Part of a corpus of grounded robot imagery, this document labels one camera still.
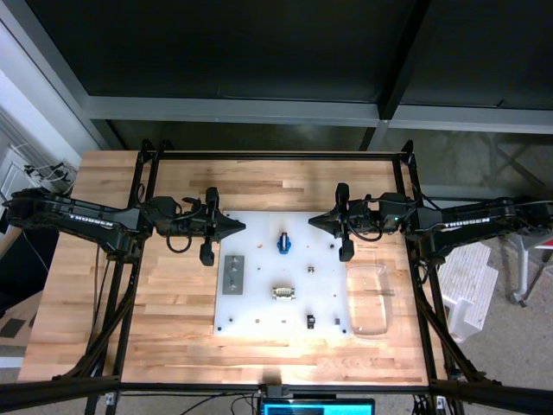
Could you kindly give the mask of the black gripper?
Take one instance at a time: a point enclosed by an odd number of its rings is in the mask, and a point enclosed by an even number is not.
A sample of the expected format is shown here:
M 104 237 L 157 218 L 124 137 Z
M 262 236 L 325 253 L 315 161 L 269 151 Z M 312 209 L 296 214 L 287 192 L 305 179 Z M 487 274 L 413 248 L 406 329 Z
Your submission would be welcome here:
M 214 264 L 215 256 L 212 244 L 218 241 L 219 214 L 219 191 L 215 187 L 210 187 L 206 191 L 205 200 L 200 204 L 199 212 L 190 221 L 190 236 L 203 239 L 199 254 L 200 262 L 203 265 Z M 223 216 L 223 224 L 229 226 L 222 231 L 223 239 L 245 230 L 245 223 L 236 214 L 224 212 Z
M 349 186 L 346 183 L 339 183 L 335 191 L 335 201 L 337 208 L 337 221 L 339 231 L 337 235 L 341 238 L 342 245 L 339 249 L 340 262 L 348 262 L 354 256 L 354 243 L 350 238 L 350 234 L 355 235 L 359 240 L 368 241 L 368 238 L 363 236 L 357 227 L 353 224 L 358 218 L 359 223 L 362 223 L 365 214 L 368 212 L 365 202 L 362 199 L 350 200 Z M 317 214 L 311 217 L 309 225 L 322 230 L 331 235 L 334 234 L 334 211 L 331 209 L 326 213 Z

